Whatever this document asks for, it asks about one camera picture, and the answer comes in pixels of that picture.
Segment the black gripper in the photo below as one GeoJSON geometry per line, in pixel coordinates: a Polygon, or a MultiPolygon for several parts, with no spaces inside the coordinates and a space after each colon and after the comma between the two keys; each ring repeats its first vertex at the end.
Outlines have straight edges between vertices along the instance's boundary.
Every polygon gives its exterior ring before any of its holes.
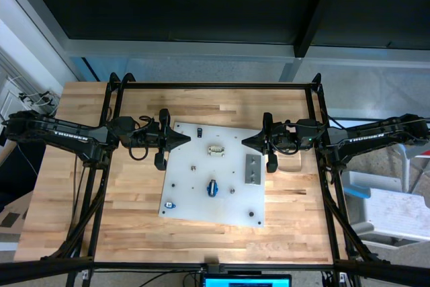
{"type": "Polygon", "coordinates": [[[166,170],[167,160],[165,151],[172,151],[177,147],[191,141],[191,137],[174,131],[170,126],[170,113],[168,109],[161,109],[159,121],[154,118],[146,127],[145,143],[148,148],[156,148],[154,165],[158,170],[166,170]]]}
{"type": "Polygon", "coordinates": [[[273,116],[269,112],[263,114],[263,130],[249,138],[242,139],[241,143],[262,155],[267,155],[266,170],[268,173],[274,173],[278,168],[276,152],[290,156],[299,150],[295,134],[287,130],[285,123],[274,122],[273,116]]]}

